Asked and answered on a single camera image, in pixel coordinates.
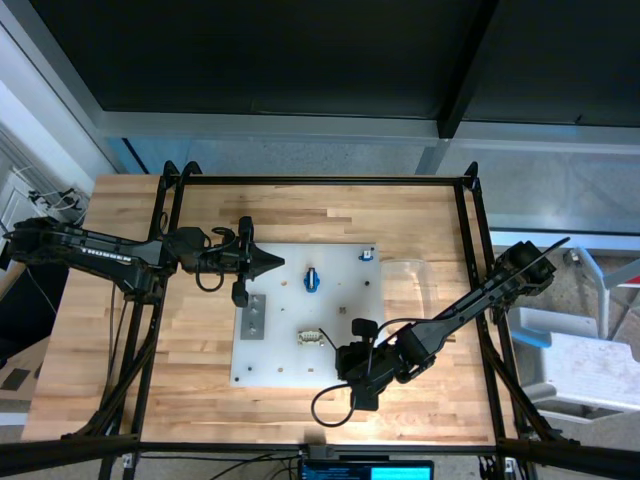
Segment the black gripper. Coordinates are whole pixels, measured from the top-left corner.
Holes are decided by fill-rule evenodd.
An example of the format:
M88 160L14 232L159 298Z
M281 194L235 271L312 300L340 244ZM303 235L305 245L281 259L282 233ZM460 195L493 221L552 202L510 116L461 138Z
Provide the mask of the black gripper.
M356 352L355 344L342 345L337 349L336 366L339 380L352 384L352 407L354 409L378 409L379 396L394 379L396 360L389 342L391 335L379 345L376 341L381 333L394 323L384 322L379 326L375 321L355 319L352 333L362 338L365 359L356 367L347 365Z
M219 255L219 266L225 274L235 274L231 298L235 306L247 306L249 295L246 281L284 265L283 258L253 244L254 225L250 216L239 219L238 231L226 229Z

